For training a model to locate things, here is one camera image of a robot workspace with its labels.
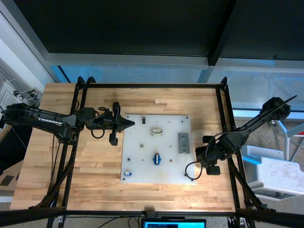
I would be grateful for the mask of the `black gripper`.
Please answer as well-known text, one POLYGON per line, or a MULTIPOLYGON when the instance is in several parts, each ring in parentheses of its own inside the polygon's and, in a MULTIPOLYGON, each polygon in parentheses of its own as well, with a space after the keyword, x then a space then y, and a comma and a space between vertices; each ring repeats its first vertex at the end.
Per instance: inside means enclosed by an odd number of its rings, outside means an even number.
POLYGON ((112 111, 108 111, 104 115, 103 129, 111 130, 109 135, 109 143, 111 145, 118 144, 117 133, 135 125, 134 121, 123 118, 120 115, 121 107, 118 102, 113 103, 112 111))
POLYGON ((204 167, 208 175, 220 175, 220 168, 217 166, 218 154, 216 147, 216 135, 215 136, 203 136, 203 142, 205 146, 202 159, 204 161, 204 167))

